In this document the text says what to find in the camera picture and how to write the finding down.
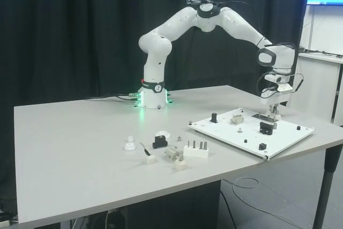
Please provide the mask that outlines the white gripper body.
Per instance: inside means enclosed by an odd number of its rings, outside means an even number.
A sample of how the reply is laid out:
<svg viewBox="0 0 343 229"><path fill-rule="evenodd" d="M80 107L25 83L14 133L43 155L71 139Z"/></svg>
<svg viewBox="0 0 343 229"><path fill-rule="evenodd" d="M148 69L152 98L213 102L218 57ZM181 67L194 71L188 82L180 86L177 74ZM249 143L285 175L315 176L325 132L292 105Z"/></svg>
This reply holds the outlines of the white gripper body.
<svg viewBox="0 0 343 229"><path fill-rule="evenodd" d="M266 91L260 96L260 101L264 105L275 105L286 102L289 99L289 94L278 91Z"/></svg>

